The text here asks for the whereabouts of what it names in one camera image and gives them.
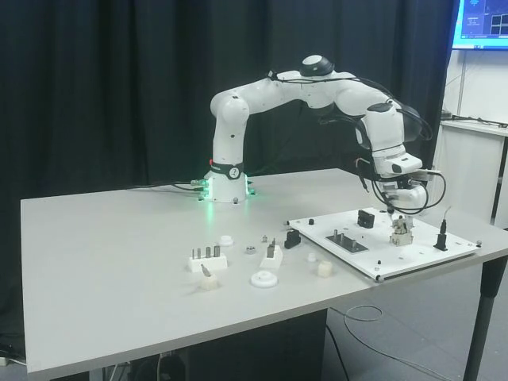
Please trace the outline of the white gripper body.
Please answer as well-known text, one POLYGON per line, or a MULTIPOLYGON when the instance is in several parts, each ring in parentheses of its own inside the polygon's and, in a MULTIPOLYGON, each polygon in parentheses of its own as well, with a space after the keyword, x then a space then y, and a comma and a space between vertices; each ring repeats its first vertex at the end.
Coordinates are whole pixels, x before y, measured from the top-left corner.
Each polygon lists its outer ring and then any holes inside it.
POLYGON ((428 204, 428 191, 419 183, 406 188, 388 183, 385 196, 391 209, 405 215, 419 214, 428 204))

